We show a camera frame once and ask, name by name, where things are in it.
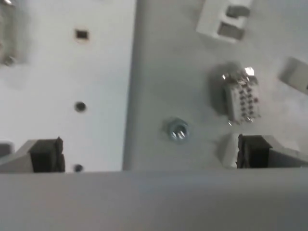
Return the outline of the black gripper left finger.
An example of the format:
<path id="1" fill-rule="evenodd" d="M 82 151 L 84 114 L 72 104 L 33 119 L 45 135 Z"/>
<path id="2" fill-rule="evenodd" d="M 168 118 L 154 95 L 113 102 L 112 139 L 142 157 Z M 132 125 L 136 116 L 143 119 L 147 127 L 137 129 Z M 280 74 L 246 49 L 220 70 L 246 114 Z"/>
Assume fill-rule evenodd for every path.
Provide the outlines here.
<path id="1" fill-rule="evenodd" d="M 10 141 L 0 142 L 1 173 L 64 173 L 63 140 L 27 140 L 18 150 Z"/>

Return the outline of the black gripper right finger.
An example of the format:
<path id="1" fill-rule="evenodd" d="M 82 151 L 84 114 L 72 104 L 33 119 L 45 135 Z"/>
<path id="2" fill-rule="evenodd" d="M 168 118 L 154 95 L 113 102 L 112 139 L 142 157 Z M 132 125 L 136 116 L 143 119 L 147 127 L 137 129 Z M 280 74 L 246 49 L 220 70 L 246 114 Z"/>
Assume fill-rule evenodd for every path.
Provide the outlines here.
<path id="1" fill-rule="evenodd" d="M 237 168 L 308 167 L 308 155 L 283 146 L 271 135 L 238 136 Z"/>

